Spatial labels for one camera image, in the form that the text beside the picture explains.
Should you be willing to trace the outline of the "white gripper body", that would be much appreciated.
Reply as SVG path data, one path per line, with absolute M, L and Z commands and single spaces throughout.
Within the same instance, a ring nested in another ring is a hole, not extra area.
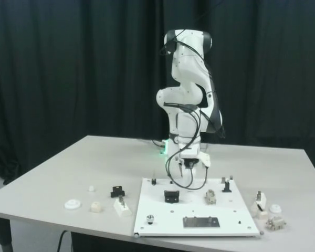
M 185 166 L 182 166 L 182 184 L 192 184 L 195 175 L 196 168 L 188 169 Z

